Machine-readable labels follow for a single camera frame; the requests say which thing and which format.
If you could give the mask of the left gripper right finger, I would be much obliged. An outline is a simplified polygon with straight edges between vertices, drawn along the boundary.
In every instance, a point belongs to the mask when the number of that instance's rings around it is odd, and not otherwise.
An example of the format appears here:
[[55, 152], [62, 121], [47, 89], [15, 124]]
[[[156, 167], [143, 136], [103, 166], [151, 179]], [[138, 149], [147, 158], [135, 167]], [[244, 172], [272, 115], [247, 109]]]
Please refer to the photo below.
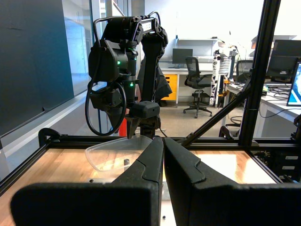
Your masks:
[[298, 226], [299, 184], [239, 184], [166, 138], [164, 167], [179, 226]]

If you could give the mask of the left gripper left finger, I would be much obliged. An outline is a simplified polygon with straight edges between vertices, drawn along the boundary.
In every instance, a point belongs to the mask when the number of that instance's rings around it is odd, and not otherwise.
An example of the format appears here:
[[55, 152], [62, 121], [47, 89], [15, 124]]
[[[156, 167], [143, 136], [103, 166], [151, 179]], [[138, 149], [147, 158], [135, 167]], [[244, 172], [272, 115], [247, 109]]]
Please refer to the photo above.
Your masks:
[[111, 183], [36, 183], [10, 202], [17, 226], [158, 226], [163, 140], [147, 146]]

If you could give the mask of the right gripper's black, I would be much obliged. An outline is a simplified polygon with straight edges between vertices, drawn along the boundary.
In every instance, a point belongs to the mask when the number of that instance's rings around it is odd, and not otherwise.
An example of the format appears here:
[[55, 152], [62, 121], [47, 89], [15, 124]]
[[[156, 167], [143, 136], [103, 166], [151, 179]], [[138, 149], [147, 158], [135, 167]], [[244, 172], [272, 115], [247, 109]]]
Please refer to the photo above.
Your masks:
[[[122, 95], [117, 89], [107, 89], [91, 93], [90, 100], [95, 109], [106, 112], [113, 132], [116, 132], [121, 125], [121, 116], [124, 108]], [[147, 119], [159, 114], [160, 107], [157, 103], [141, 101], [129, 103], [125, 109], [129, 110], [131, 116], [126, 116], [127, 138], [131, 139], [142, 119]]]

